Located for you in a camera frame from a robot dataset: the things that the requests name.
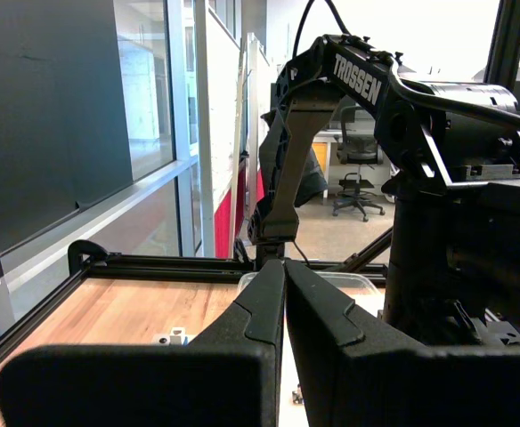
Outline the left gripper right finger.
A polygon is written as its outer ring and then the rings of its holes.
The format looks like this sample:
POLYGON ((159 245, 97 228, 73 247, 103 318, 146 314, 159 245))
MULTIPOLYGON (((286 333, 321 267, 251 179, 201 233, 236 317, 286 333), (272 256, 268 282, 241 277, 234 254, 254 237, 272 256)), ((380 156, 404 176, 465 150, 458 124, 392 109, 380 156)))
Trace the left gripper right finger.
POLYGON ((286 318, 312 426, 520 426, 520 347, 431 347, 286 261, 286 318))

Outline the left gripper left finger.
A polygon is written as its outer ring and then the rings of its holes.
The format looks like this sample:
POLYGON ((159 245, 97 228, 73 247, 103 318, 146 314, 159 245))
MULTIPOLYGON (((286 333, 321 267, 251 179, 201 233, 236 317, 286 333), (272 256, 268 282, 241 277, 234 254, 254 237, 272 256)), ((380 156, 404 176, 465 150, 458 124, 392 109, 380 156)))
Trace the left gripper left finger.
POLYGON ((9 426, 274 426, 285 270, 267 262, 185 345, 51 345, 0 370, 9 426))

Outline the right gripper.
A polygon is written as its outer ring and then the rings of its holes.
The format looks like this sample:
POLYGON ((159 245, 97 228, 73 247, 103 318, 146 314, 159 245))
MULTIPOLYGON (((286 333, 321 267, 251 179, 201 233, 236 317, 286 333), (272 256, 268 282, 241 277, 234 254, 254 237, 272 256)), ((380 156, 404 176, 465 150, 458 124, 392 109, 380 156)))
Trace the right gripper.
POLYGON ((520 181, 432 195, 406 173, 383 187, 395 196, 384 321, 427 344, 488 342, 488 311, 520 336, 520 181))

